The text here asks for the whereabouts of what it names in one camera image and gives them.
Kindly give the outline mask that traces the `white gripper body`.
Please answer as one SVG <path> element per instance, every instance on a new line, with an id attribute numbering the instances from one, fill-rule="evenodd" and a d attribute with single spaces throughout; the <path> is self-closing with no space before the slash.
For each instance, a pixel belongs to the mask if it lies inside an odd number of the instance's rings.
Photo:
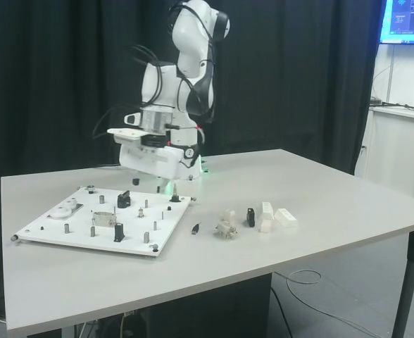
<path id="1" fill-rule="evenodd" d="M 182 158 L 182 150 L 170 146 L 139 148 L 122 144 L 119 155 L 121 166 L 165 179 L 180 179 L 184 176 L 180 163 Z"/>

